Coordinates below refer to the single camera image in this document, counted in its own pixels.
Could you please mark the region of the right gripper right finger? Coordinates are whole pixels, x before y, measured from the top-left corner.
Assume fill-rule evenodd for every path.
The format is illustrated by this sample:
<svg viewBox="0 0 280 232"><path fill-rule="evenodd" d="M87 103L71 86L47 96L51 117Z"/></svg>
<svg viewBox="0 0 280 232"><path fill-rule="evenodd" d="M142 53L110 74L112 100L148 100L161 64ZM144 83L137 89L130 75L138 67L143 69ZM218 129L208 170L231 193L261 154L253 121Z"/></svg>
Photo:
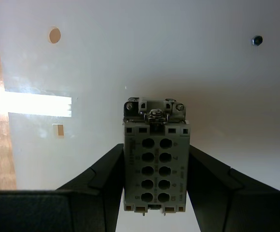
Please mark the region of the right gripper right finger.
<svg viewBox="0 0 280 232"><path fill-rule="evenodd" d="M190 200L202 232L280 232L280 190L193 146Z"/></svg>

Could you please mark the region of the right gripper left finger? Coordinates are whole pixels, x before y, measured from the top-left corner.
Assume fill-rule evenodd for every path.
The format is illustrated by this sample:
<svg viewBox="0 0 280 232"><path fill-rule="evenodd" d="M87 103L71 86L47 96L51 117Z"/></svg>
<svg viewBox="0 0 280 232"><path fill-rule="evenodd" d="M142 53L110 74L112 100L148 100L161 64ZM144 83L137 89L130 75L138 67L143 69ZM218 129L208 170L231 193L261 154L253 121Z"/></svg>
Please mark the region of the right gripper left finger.
<svg viewBox="0 0 280 232"><path fill-rule="evenodd" d="M91 167L60 186L69 191L76 232L114 232L125 179L123 144L117 144Z"/></svg>

